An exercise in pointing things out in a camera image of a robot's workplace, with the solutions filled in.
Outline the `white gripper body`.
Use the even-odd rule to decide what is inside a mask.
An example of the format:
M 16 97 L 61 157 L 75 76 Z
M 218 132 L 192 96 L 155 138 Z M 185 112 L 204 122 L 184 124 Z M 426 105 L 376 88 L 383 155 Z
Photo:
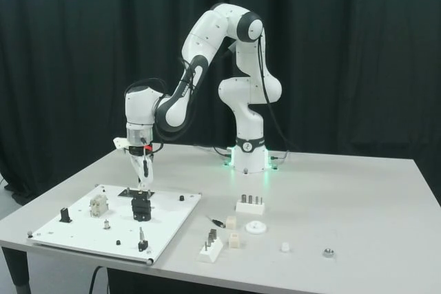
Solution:
M 138 178 L 145 181 L 146 187 L 151 187 L 154 180 L 152 158 L 130 155 L 130 161 Z

